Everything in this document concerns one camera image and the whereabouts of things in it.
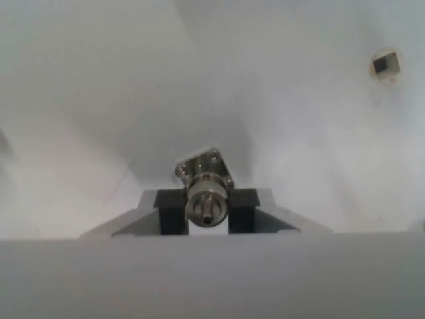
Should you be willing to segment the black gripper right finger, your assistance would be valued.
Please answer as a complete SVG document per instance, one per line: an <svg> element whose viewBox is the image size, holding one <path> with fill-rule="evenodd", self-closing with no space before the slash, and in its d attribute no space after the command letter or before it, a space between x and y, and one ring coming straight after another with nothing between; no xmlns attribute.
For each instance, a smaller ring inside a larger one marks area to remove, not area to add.
<svg viewBox="0 0 425 319"><path fill-rule="evenodd" d="M276 203L269 188L234 189L229 193L230 233L331 233L332 229Z"/></svg>

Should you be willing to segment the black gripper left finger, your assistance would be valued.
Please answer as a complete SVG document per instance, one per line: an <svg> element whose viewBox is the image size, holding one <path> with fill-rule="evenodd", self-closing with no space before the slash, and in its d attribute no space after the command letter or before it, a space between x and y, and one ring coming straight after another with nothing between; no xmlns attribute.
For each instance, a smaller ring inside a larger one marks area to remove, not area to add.
<svg viewBox="0 0 425 319"><path fill-rule="evenodd" d="M145 190L136 208L86 231L84 237L182 235L186 231L182 189Z"/></svg>

